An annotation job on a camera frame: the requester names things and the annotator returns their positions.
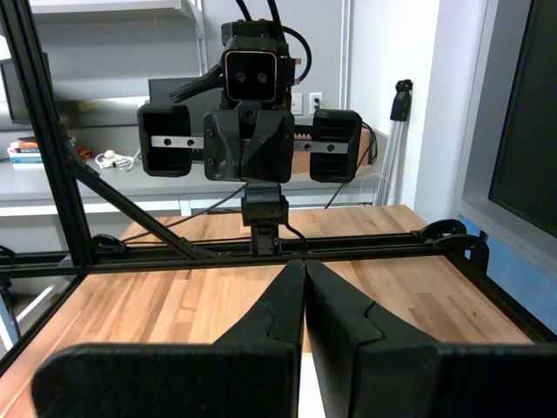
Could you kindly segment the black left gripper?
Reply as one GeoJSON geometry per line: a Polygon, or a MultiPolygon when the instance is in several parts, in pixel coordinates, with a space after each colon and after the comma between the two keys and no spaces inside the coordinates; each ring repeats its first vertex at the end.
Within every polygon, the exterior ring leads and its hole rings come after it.
{"type": "Polygon", "coordinates": [[[361,128],[355,111],[318,110],[311,125],[298,125],[288,111],[241,103],[209,111],[195,137],[184,105],[146,104],[138,110],[143,167],[153,177],[188,175],[200,150],[211,181],[287,183],[295,153],[303,152],[312,180],[350,182],[357,171],[361,128]]]}

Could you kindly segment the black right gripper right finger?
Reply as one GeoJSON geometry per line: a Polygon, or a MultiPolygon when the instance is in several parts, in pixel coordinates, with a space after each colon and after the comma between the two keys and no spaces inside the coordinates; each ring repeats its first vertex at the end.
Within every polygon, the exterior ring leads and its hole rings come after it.
{"type": "Polygon", "coordinates": [[[453,344],[308,260],[306,324],[329,417],[553,417],[553,344],[453,344]]]}

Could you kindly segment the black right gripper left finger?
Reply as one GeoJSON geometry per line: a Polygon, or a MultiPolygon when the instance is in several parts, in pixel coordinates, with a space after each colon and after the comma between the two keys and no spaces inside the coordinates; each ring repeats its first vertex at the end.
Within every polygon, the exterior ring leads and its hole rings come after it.
{"type": "Polygon", "coordinates": [[[292,260],[212,344],[81,344],[35,372],[39,417],[295,417],[305,264],[292,260]]]}

